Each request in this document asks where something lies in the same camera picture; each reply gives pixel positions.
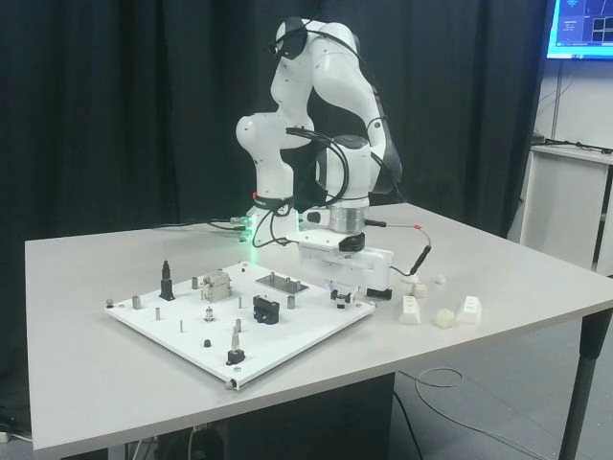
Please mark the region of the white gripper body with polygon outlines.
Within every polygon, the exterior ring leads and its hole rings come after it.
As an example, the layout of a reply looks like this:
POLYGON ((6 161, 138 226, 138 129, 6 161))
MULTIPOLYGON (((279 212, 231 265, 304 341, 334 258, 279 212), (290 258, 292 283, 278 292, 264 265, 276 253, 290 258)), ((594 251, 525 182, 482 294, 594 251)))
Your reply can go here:
POLYGON ((300 268, 305 276, 335 285, 385 290, 390 286, 392 251, 365 247, 356 252, 300 248, 300 268))

